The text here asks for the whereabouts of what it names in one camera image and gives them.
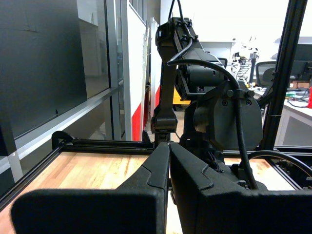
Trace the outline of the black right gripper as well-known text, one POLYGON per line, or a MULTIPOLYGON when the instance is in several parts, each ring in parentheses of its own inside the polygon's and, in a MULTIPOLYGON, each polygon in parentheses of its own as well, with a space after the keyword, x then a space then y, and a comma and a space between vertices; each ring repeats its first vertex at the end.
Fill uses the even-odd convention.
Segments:
POLYGON ((246 190, 267 190, 263 183, 257 181, 254 181, 255 188, 253 186, 250 187, 244 171, 242 175, 239 175, 240 167, 238 164, 233 164, 229 167, 224 164, 223 156, 220 154, 218 156, 220 158, 216 158, 214 151, 210 149, 203 151, 203 161, 207 164, 203 168, 203 189, 215 187, 225 191, 235 187, 236 190, 242 190, 238 189, 238 186, 240 186, 246 190))

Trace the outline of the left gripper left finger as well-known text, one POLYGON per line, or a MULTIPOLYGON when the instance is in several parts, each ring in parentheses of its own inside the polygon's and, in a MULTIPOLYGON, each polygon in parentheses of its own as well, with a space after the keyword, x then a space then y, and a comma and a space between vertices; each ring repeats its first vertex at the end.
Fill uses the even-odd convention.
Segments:
POLYGON ((163 234, 170 148, 159 144, 114 190, 34 190, 11 209, 18 234, 163 234))

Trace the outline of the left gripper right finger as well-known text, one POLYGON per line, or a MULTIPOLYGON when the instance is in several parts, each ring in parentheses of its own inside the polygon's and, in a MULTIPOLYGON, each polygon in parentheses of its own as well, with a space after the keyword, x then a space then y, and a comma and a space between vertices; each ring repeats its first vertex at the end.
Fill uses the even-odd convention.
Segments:
POLYGON ((185 234, 309 234, 309 191, 247 190, 177 143, 171 180, 185 234))

